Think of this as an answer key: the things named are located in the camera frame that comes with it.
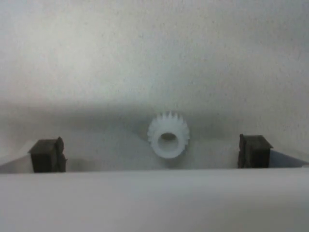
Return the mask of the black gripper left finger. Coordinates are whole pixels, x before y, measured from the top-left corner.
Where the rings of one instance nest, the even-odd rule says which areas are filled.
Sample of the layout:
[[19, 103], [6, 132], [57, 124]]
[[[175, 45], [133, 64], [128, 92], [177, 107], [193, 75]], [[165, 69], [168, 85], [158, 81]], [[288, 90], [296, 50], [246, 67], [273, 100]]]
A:
[[65, 173], [66, 165], [61, 137], [28, 141], [18, 151], [0, 157], [1, 173]]

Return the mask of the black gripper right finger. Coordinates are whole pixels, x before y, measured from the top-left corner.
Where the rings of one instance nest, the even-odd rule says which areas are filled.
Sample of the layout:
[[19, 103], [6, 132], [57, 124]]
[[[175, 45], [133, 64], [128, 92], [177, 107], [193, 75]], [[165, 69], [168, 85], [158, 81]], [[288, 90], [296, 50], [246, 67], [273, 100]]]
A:
[[239, 135], [239, 169], [307, 168], [309, 159], [277, 151], [262, 135]]

